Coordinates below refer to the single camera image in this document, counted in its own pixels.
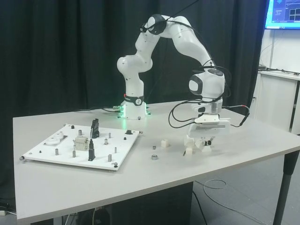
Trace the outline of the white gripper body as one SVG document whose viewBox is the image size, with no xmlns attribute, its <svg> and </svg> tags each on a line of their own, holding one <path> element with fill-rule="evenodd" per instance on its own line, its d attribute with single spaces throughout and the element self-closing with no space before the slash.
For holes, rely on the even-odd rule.
<svg viewBox="0 0 300 225">
<path fill-rule="evenodd" d="M 188 128 L 187 135 L 191 138 L 208 138 L 214 136 L 222 136 L 229 133 L 230 119 L 221 118 L 216 123 L 196 123 Z"/>
</svg>

